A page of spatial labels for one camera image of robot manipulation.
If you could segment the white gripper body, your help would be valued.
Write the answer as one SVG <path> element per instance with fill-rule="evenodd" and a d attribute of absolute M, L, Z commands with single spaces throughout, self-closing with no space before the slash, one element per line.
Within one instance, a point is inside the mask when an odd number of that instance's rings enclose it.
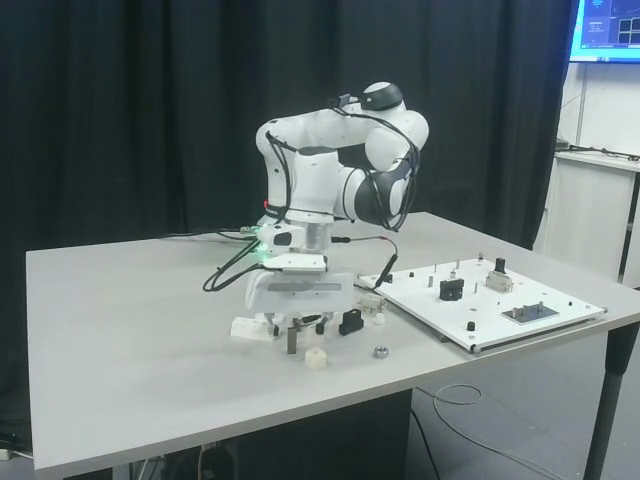
<path fill-rule="evenodd" d="M 281 273 L 260 270 L 249 276 L 246 307 L 256 314 L 328 313 L 349 310 L 354 301 L 354 275 Z"/>

